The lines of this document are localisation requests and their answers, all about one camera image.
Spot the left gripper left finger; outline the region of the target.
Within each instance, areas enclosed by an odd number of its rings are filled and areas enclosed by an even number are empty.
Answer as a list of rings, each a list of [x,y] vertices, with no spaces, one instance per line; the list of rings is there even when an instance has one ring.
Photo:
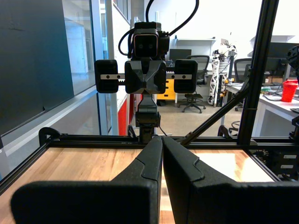
[[[163,142],[154,137],[114,179],[38,181],[18,188],[10,206],[18,224],[157,224]]]

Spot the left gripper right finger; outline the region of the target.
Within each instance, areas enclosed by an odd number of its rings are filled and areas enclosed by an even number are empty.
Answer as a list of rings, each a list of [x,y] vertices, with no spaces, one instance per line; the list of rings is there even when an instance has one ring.
[[[236,182],[170,137],[164,176],[177,224],[296,224],[297,182]]]

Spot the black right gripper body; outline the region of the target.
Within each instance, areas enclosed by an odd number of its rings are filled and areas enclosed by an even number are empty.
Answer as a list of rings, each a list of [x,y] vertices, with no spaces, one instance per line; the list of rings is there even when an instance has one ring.
[[[150,61],[141,61],[143,75],[149,70]],[[116,60],[97,60],[94,63],[96,88],[99,93],[116,93],[120,85],[125,86],[125,72],[118,72]],[[166,80],[174,80],[176,93],[193,93],[197,85],[198,63],[192,59],[175,62],[174,73],[167,74]]]

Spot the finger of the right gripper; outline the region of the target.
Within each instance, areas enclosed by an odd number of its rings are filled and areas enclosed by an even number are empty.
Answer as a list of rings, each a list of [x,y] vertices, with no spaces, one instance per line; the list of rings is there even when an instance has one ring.
[[[125,90],[128,94],[143,94],[144,75],[141,61],[125,62]]]
[[[148,94],[163,94],[166,90],[165,61],[150,61],[149,70],[144,77],[144,90]]]

